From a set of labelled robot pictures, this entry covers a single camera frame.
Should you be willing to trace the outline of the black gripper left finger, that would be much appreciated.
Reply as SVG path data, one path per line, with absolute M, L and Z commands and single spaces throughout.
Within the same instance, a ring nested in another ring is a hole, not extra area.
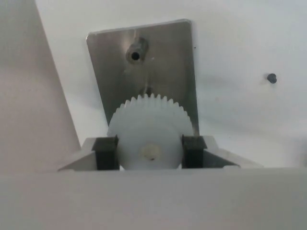
M 87 138 L 81 149 L 60 161 L 58 171 L 119 170 L 118 137 Z

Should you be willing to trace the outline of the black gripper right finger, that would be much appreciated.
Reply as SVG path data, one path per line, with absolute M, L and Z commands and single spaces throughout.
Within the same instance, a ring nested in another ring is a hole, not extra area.
M 213 136 L 183 136 L 182 168 L 261 168 L 262 165 L 218 147 Z

